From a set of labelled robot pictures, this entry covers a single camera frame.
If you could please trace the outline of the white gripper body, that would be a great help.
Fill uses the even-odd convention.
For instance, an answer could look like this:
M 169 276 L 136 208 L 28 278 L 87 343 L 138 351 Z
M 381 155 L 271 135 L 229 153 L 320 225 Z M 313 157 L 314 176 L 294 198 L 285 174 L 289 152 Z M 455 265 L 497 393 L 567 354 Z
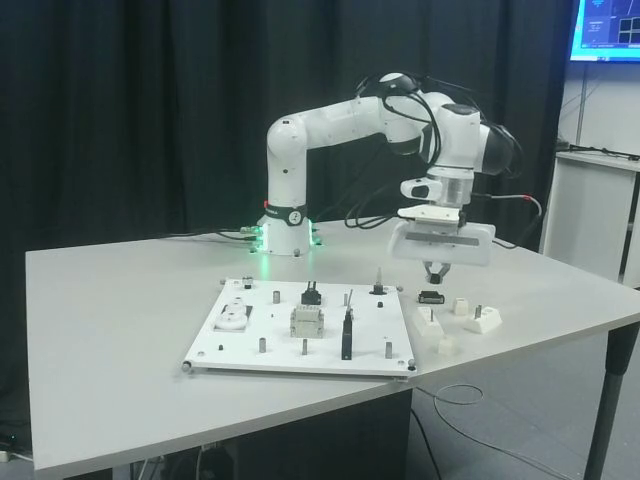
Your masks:
M 402 221 L 393 230 L 388 251 L 401 259 L 486 266 L 490 262 L 495 231 L 493 225 L 481 223 L 448 228 Z

